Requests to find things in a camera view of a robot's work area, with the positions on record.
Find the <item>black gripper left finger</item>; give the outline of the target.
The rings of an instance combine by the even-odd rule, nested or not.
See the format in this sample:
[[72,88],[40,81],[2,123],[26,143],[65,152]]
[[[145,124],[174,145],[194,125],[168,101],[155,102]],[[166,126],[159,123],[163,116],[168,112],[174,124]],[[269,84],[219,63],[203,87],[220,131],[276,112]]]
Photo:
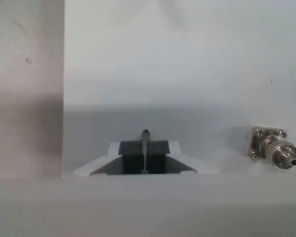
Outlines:
[[140,141],[111,142],[107,154],[77,168],[73,175],[139,175],[144,164]]

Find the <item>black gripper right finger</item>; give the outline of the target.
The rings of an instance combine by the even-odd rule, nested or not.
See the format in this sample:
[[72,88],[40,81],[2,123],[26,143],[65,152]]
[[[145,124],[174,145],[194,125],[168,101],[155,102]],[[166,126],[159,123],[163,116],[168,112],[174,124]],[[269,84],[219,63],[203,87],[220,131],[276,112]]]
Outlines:
[[178,141],[148,143],[148,174],[219,174],[219,169],[182,153]]

